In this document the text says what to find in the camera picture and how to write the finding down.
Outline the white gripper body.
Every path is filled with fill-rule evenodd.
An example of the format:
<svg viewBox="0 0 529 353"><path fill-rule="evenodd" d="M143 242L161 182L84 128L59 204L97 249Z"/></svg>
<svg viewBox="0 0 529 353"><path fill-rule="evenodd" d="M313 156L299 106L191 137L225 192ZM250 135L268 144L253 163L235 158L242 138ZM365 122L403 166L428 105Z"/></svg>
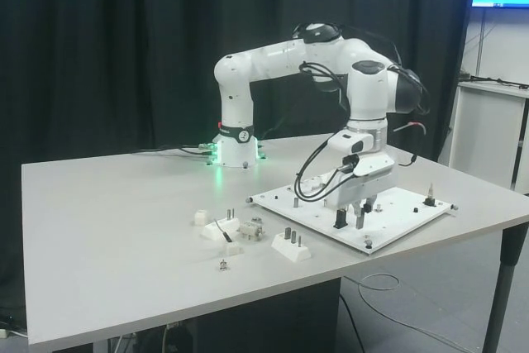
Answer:
<svg viewBox="0 0 529 353"><path fill-rule="evenodd" d="M353 203L377 196L395 185L396 174L393 167L363 176L339 171L329 187L329 208L346 208Z"/></svg>

